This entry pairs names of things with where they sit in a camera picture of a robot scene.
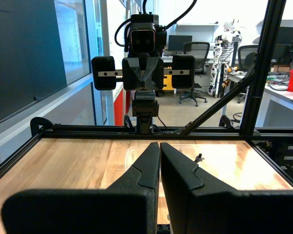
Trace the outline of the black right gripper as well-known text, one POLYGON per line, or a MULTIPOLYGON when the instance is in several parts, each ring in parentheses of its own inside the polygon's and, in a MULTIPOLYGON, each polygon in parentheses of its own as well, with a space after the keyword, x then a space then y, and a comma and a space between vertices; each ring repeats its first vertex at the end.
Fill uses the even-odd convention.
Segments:
POLYGON ((121 82, 127 91, 162 90, 164 76, 171 75, 175 89, 191 88, 194 84, 195 57, 175 55, 167 65, 161 57, 124 58, 122 69, 115 69, 112 56, 95 57, 91 61, 94 85, 97 90, 113 90, 121 82))

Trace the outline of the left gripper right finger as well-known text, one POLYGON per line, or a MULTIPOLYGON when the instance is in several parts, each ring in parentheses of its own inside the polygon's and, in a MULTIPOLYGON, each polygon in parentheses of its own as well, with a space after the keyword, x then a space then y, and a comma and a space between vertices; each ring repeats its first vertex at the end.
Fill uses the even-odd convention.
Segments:
POLYGON ((293 234, 293 190, 240 191, 170 144, 160 147, 175 234, 293 234))

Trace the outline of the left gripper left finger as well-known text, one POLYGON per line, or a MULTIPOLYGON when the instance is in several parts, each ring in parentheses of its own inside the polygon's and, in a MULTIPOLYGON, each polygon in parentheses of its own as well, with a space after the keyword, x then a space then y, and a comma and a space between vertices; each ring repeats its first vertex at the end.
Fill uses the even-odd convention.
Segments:
POLYGON ((32 189, 4 202, 9 234, 154 234, 160 149, 151 143, 108 188, 32 189))

